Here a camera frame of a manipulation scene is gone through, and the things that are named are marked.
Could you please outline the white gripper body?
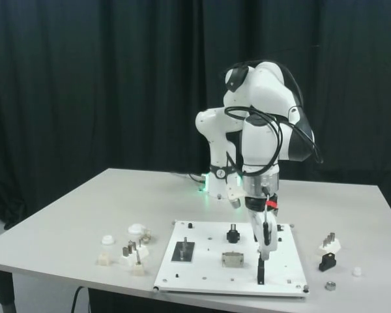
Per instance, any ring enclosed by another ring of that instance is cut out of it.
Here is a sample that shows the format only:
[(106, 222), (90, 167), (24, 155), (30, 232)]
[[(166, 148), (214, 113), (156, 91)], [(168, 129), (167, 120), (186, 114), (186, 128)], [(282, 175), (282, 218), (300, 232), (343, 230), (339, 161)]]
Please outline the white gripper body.
[(278, 227), (272, 211), (248, 210), (252, 230), (259, 245), (259, 253), (263, 261), (270, 258), (270, 253), (278, 248)]

